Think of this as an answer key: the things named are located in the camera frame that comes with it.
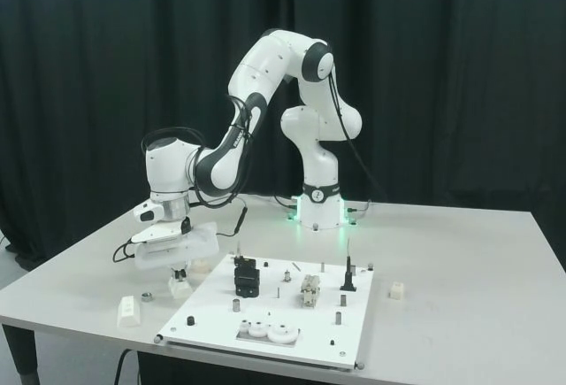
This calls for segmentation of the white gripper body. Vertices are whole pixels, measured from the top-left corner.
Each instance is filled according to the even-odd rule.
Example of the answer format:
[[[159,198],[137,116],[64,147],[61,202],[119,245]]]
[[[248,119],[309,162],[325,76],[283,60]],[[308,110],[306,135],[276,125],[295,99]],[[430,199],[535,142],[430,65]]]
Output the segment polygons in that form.
[[[134,262],[141,270],[186,266],[218,253],[217,223],[207,222],[181,233],[181,222],[158,222],[134,236]]]

